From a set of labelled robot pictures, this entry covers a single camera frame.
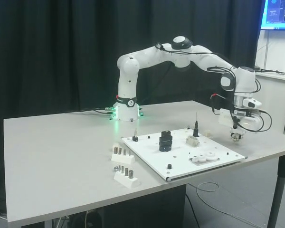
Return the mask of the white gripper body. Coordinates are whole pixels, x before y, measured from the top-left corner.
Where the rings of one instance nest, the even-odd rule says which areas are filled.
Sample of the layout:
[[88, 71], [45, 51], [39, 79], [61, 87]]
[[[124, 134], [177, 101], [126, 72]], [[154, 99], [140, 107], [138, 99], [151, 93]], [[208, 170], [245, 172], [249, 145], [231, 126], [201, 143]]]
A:
[[243, 127], [247, 131], [258, 131], [263, 127], [263, 118], [260, 114], [248, 109], [235, 109], [231, 113], [227, 109], [220, 109], [218, 122], [233, 129]]

